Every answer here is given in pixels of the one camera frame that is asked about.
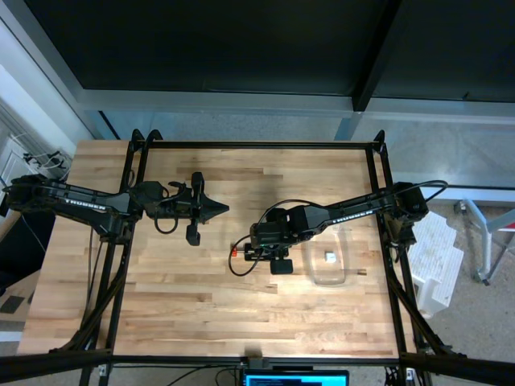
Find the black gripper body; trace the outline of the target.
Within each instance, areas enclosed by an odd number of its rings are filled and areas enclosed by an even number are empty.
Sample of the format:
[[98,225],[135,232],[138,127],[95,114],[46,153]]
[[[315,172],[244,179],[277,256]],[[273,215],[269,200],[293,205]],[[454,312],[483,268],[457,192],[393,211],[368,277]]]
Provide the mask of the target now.
[[170,185],[178,187],[179,190],[175,195],[165,199],[165,208],[175,221],[173,228],[165,231],[165,234],[171,234],[177,229],[179,219],[190,220],[190,224],[186,228],[186,240],[191,246],[199,246],[198,224],[202,209],[201,196],[204,193],[204,177],[201,172],[194,172],[191,187],[177,182],[171,182]]
[[310,239],[308,235],[305,208],[274,209],[271,242],[273,259],[270,262],[272,274],[292,274],[293,262],[288,258],[291,246]]

